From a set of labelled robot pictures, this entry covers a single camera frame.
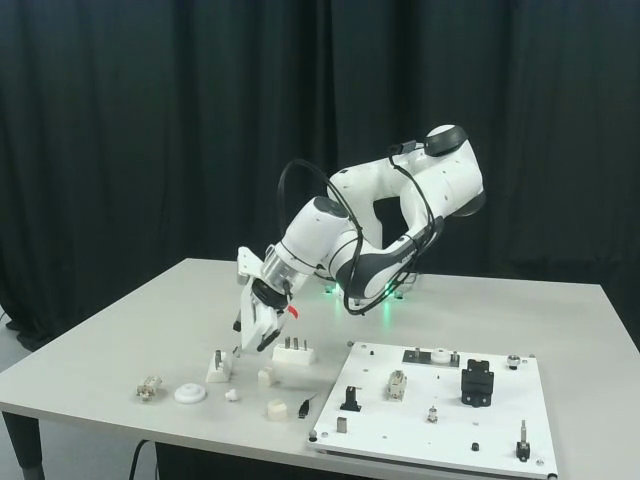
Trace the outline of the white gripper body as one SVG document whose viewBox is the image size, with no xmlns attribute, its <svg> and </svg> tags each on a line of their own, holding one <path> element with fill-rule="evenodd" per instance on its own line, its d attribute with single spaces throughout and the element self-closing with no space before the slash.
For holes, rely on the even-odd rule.
<svg viewBox="0 0 640 480">
<path fill-rule="evenodd" d="M 268 328 L 278 327 L 279 315 L 277 311 L 258 300 L 250 285 L 244 287 L 240 297 L 240 313 L 242 316 L 242 331 L 240 332 L 241 350 L 256 351 L 258 336 Z"/>
</svg>

